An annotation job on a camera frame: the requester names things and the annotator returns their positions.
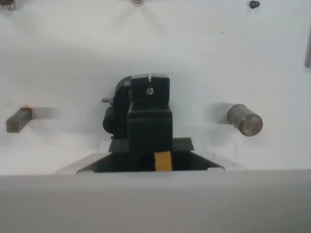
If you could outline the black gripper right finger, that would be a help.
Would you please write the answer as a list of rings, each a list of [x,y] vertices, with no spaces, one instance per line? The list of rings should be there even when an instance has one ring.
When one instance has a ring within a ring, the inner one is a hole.
[[[190,137],[173,139],[172,166],[174,171],[208,170],[246,170],[246,167],[210,151],[194,149]]]

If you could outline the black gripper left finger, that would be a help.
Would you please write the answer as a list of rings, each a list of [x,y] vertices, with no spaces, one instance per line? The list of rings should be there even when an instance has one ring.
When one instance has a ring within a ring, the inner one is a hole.
[[[112,139],[108,151],[100,149],[56,171],[57,174],[78,174],[81,172],[106,173],[128,172],[128,142],[126,139]]]

